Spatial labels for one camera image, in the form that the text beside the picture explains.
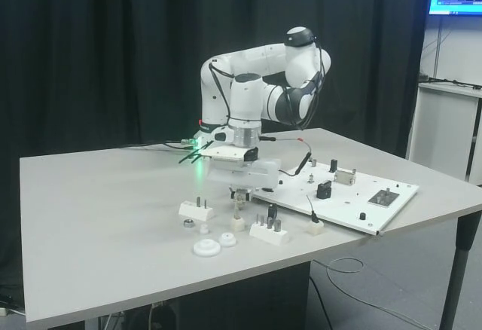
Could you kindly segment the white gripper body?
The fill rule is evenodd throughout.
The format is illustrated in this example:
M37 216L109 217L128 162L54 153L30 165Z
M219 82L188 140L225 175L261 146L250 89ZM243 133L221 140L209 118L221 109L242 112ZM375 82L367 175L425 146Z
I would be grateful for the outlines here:
M279 181L281 160L258 159L248 162L212 160L208 178L223 182L233 190L250 188L275 188Z

